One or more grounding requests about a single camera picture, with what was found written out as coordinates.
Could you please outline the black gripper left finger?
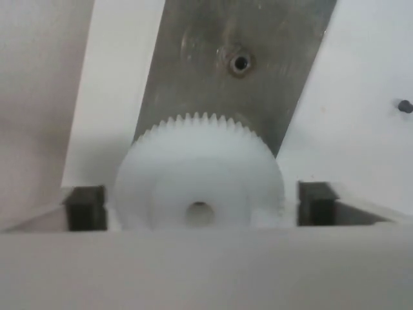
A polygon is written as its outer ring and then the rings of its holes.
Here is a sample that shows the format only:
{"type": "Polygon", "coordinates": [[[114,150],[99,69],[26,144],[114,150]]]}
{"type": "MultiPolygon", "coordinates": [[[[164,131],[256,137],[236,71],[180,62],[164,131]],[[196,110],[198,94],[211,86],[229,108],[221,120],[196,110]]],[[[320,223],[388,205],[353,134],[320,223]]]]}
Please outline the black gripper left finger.
{"type": "Polygon", "coordinates": [[[2,233],[69,233],[108,230],[104,185],[69,189],[55,205],[32,211],[18,220],[1,223],[2,233]]]}

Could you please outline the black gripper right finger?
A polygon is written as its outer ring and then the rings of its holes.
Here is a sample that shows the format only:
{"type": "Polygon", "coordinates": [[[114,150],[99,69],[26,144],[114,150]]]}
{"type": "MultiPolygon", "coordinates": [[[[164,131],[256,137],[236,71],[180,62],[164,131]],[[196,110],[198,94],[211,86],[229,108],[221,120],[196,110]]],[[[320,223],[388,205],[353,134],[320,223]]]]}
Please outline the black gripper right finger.
{"type": "Polygon", "coordinates": [[[399,213],[360,200],[329,182],[297,183],[298,226],[359,226],[398,223],[399,213]]]}

